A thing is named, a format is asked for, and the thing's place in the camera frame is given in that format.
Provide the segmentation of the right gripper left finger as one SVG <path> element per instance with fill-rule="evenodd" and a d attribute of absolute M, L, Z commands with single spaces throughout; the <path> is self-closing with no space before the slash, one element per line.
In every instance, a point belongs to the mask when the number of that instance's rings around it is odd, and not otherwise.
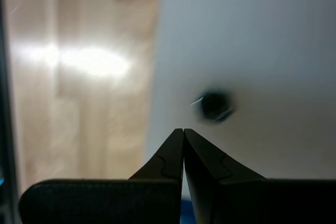
<path fill-rule="evenodd" d="M 184 132 L 175 129 L 129 179 L 50 179 L 19 200 L 22 223 L 179 223 Z"/>

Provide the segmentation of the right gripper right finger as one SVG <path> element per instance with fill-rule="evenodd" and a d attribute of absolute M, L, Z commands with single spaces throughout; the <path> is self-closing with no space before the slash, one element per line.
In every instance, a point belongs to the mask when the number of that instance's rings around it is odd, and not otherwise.
<path fill-rule="evenodd" d="M 184 165 L 197 223 L 335 223 L 335 181 L 269 179 L 186 129 Z"/>

